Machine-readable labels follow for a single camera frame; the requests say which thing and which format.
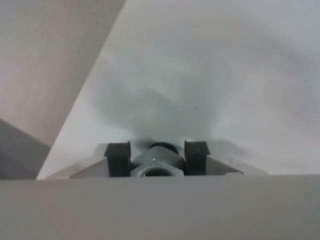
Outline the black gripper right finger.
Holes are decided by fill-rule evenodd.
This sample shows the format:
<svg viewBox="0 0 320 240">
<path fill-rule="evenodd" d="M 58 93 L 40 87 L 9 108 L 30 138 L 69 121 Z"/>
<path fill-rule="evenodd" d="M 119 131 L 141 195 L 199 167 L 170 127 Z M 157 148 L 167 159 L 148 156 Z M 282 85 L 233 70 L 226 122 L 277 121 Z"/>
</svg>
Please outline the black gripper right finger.
<svg viewBox="0 0 320 240">
<path fill-rule="evenodd" d="M 225 176 L 228 174 L 244 173 L 226 163 L 210 157 L 206 141 L 184 141 L 186 176 Z"/>
</svg>

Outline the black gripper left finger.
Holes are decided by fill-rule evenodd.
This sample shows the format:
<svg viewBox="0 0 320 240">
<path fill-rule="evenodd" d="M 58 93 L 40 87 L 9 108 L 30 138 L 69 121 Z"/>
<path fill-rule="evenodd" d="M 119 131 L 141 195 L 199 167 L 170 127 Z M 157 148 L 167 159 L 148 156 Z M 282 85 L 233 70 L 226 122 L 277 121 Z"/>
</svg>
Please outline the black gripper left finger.
<svg viewBox="0 0 320 240">
<path fill-rule="evenodd" d="M 92 163 L 73 173 L 71 178 L 122 178 L 130 175 L 131 143 L 108 143 L 103 157 L 91 158 Z"/>
</svg>

